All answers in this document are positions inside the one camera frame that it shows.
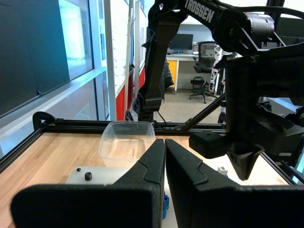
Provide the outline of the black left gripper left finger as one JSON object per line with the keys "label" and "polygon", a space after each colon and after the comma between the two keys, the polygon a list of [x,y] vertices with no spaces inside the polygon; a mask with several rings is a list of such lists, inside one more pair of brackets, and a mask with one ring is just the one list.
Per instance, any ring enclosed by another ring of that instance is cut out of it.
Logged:
{"label": "black left gripper left finger", "polygon": [[18,228],[159,228],[164,166],[158,139],[114,184],[27,187],[12,199],[13,222]]}

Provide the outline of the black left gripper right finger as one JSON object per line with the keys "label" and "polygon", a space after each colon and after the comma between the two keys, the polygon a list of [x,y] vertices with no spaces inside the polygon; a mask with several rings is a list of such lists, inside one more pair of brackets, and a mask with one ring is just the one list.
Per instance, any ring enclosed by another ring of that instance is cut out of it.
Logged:
{"label": "black left gripper right finger", "polygon": [[302,186],[241,186],[172,139],[166,172],[180,228],[301,228]]}

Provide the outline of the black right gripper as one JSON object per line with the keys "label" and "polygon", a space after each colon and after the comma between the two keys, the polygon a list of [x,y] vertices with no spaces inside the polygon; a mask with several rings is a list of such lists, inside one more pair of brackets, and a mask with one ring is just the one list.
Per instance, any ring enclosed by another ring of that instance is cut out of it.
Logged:
{"label": "black right gripper", "polygon": [[300,140],[300,128],[261,129],[253,133],[202,131],[190,136],[189,146],[208,159],[227,154],[239,179],[248,180],[262,152],[291,152]]}

